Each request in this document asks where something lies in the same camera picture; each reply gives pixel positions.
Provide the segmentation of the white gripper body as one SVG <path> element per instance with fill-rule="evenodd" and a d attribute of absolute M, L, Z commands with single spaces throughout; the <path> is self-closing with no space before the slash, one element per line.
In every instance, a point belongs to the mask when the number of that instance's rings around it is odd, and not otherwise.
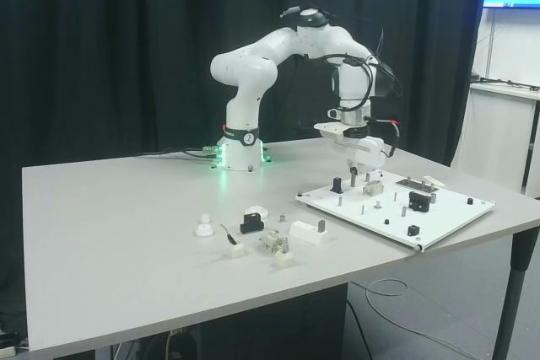
<path fill-rule="evenodd" d="M 349 166 L 379 168 L 385 160 L 385 143 L 378 137 L 329 137 L 330 149 Z"/>

